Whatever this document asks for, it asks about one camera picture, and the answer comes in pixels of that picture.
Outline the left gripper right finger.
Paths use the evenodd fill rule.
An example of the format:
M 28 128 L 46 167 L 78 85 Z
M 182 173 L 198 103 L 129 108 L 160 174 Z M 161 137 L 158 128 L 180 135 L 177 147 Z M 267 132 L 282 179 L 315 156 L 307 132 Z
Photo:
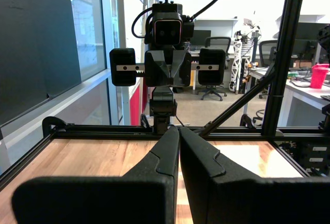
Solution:
M 194 223 L 329 223 L 329 179 L 262 178 L 190 129 L 180 135 Z

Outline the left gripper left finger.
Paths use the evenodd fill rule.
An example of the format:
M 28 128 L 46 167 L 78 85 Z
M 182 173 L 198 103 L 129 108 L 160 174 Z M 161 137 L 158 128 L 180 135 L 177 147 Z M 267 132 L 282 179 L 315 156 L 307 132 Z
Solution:
M 121 177 L 38 177 L 11 205 L 18 223 L 175 223 L 179 131 L 169 128 Z

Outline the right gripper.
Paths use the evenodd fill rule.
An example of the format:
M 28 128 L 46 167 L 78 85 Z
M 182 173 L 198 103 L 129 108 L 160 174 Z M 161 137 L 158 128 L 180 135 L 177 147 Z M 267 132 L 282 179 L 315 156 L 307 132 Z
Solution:
M 198 71 L 201 85 L 220 85 L 226 66 L 222 49 L 202 48 L 197 63 L 188 50 L 147 51 L 145 61 L 137 63 L 135 50 L 113 49 L 109 53 L 111 78 L 115 86 L 133 86 L 136 78 L 144 77 L 148 87 L 188 87 L 191 71 Z

